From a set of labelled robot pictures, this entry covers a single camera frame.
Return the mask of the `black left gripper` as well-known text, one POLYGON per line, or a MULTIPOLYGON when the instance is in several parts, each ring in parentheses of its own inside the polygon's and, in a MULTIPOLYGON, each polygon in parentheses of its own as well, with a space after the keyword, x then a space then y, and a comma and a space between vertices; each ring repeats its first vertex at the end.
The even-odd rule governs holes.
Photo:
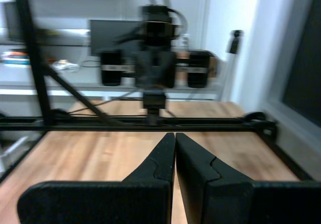
POLYGON ((119 49, 100 54, 101 81, 119 86, 123 77, 134 78, 137 88, 174 88, 176 74, 187 74, 187 87, 205 88, 214 54, 205 50, 187 52, 136 51, 129 62, 119 49))

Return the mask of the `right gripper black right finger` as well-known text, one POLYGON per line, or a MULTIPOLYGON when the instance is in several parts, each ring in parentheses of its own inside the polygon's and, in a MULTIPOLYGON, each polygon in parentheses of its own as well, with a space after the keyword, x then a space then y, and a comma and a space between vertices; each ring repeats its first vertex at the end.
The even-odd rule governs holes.
POLYGON ((183 133, 176 164, 188 223, 320 223, 320 183, 255 181, 183 133))

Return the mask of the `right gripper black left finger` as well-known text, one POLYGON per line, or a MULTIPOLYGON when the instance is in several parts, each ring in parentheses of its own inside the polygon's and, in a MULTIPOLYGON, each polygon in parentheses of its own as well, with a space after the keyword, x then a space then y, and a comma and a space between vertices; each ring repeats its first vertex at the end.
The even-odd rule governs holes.
POLYGON ((21 223, 170 223, 175 135, 166 134, 122 181, 45 181, 18 199, 21 223))

